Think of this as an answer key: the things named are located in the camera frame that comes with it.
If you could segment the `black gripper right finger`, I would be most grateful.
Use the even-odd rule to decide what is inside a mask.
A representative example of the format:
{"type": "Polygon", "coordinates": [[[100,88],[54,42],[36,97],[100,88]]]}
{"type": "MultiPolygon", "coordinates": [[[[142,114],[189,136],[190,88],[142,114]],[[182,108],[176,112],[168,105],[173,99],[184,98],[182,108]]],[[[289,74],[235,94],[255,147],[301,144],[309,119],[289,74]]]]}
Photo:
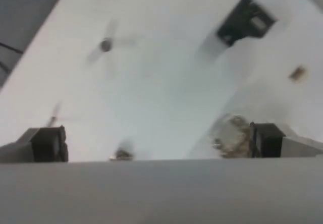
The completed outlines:
{"type": "Polygon", "coordinates": [[[322,157],[322,143],[296,134],[288,125],[249,125],[248,156],[251,158],[322,157]]]}

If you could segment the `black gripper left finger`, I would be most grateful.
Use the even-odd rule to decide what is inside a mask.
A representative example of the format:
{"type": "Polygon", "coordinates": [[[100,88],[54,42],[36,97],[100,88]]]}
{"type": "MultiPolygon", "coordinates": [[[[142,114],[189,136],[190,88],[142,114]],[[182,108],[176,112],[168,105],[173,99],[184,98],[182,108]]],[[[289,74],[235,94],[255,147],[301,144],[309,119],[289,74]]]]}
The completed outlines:
{"type": "Polygon", "coordinates": [[[1,163],[68,161],[64,126],[29,128],[17,141],[1,146],[1,163]]]}

